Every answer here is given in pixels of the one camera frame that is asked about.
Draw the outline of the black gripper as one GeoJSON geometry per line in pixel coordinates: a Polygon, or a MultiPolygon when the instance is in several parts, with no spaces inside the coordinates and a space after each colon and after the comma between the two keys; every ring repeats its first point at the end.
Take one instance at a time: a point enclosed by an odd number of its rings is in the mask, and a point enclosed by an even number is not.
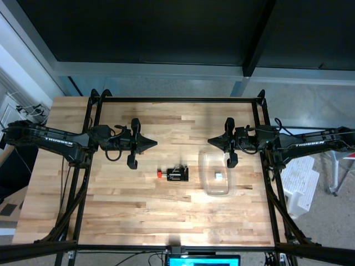
{"type": "Polygon", "coordinates": [[[157,141],[151,140],[140,134],[141,123],[138,118],[134,118],[131,121],[131,131],[123,138],[123,150],[130,151],[127,157],[127,165],[131,170],[136,170],[138,168],[138,161],[135,159],[136,154],[141,154],[142,152],[156,146],[157,141]]]}
{"type": "Polygon", "coordinates": [[[245,129],[243,127],[235,128],[234,119],[228,117],[225,122],[225,133],[207,140],[210,145],[229,154],[229,158],[227,159],[228,168],[234,168],[238,164],[238,156],[235,150],[241,150],[240,146],[243,142],[244,133],[245,129]]]}

